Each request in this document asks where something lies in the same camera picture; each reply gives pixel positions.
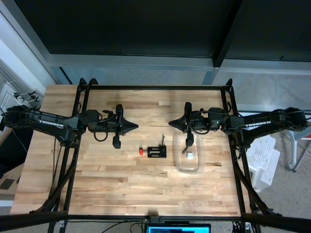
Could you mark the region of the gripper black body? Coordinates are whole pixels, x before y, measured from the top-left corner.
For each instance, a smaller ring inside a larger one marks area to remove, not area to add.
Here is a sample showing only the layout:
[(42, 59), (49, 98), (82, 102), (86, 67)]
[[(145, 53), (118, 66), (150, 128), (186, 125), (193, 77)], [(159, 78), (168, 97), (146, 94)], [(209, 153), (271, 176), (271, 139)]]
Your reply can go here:
[(185, 103), (184, 116), (186, 125), (186, 146), (191, 147), (194, 143), (194, 135), (205, 135), (209, 132), (208, 120), (204, 118), (202, 114), (207, 114), (203, 108), (199, 111), (192, 111), (192, 104), (190, 102)]
[(115, 113), (107, 123), (107, 132), (115, 133), (112, 140), (112, 145), (115, 149), (121, 148), (120, 135), (122, 134), (123, 106), (118, 104)]

